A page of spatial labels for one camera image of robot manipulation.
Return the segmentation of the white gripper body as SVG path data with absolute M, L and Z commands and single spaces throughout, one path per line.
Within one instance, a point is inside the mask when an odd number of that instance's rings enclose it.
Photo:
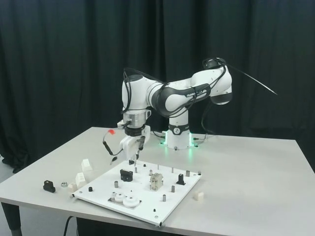
M 135 156 L 150 139 L 151 128 L 149 126 L 126 127 L 124 131 L 126 136 L 120 141 L 120 149 L 123 150 L 125 156 Z

